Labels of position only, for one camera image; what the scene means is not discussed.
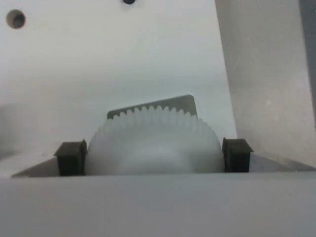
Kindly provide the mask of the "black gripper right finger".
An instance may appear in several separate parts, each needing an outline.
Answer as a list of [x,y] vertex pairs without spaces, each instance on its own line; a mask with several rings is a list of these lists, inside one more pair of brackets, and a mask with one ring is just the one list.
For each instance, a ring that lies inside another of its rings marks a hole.
[[288,158],[267,157],[255,153],[245,139],[227,139],[222,142],[225,172],[275,173],[314,172],[315,167]]

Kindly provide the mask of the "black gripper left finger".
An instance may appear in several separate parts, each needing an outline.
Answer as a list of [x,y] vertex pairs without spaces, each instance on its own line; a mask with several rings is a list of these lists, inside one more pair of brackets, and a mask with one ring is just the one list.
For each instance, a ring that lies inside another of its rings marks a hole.
[[63,142],[53,157],[38,161],[17,171],[13,176],[84,176],[87,142]]

